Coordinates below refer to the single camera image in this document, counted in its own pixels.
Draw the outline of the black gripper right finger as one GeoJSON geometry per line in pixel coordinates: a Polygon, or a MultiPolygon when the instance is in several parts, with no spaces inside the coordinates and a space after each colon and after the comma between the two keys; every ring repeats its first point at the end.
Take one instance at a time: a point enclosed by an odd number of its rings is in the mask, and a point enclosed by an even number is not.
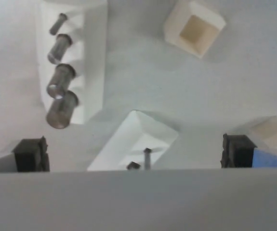
{"type": "Polygon", "coordinates": [[[223,135],[221,168],[277,167],[277,153],[259,149],[246,135],[223,135]]]}

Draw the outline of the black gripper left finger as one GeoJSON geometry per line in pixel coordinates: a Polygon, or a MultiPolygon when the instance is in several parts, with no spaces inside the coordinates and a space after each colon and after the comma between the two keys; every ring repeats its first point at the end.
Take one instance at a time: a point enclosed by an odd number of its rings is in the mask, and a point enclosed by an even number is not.
{"type": "Polygon", "coordinates": [[[43,136],[12,142],[0,156],[0,172],[49,172],[48,144],[43,136]]]}

